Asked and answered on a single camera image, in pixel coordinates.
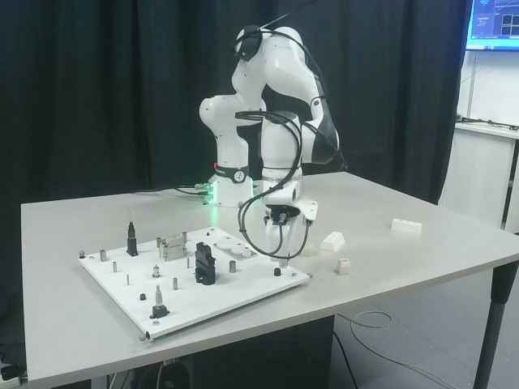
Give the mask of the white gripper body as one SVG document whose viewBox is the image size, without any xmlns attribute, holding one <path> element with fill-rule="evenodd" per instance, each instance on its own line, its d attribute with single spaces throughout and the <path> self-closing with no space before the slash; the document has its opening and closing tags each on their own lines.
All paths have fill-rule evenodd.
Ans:
<svg viewBox="0 0 519 389">
<path fill-rule="evenodd" d="M 301 214 L 281 215 L 271 213 L 265 217 L 266 247 L 264 251 L 274 262 L 288 263 L 296 258 L 306 245 L 306 227 Z"/>
</svg>

